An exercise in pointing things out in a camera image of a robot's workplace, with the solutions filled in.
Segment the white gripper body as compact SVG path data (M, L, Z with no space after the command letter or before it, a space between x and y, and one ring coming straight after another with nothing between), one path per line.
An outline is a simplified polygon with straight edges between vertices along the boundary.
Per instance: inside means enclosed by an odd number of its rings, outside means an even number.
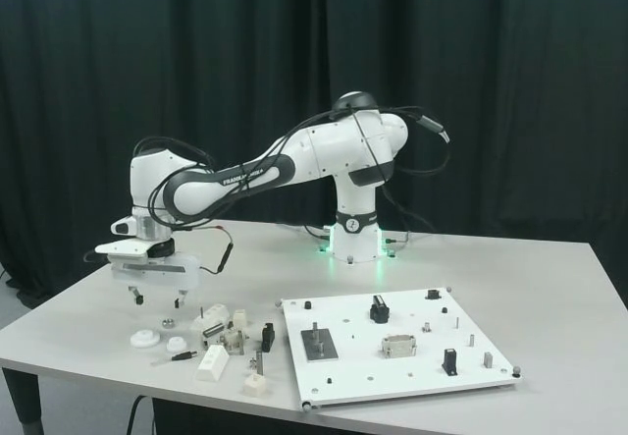
M200 267L197 257L176 252L146 263L114 261L112 274L129 287L161 286L188 292L199 284Z

